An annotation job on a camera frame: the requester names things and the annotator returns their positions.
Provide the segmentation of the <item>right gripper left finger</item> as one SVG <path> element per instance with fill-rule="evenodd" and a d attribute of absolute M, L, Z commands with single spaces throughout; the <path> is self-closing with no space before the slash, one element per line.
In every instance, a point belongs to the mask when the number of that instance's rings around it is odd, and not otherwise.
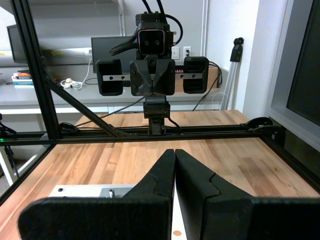
<path fill-rule="evenodd" d="M 175 151 L 167 149 L 123 197 L 47 197 L 18 217 L 23 240 L 169 240 Z"/>

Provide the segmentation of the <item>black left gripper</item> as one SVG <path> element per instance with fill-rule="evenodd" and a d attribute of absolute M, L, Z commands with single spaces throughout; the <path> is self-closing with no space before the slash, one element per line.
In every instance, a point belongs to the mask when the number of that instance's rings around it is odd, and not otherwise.
<path fill-rule="evenodd" d="M 176 66 L 173 59 L 147 57 L 132 61 L 129 73 L 122 73 L 119 59 L 99 60 L 96 75 L 99 93 L 102 96 L 119 96 L 124 87 L 130 87 L 133 96 L 172 96 L 176 92 L 176 78 L 182 80 L 182 91 L 186 94 L 202 94 L 207 90 L 209 60 L 203 56 L 184 59 Z"/>

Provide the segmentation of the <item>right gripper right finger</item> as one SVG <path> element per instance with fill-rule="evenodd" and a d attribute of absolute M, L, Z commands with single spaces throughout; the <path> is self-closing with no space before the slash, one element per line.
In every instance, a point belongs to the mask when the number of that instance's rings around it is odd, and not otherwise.
<path fill-rule="evenodd" d="M 317 240 L 318 198 L 254 197 L 182 149 L 176 189 L 189 240 Z"/>

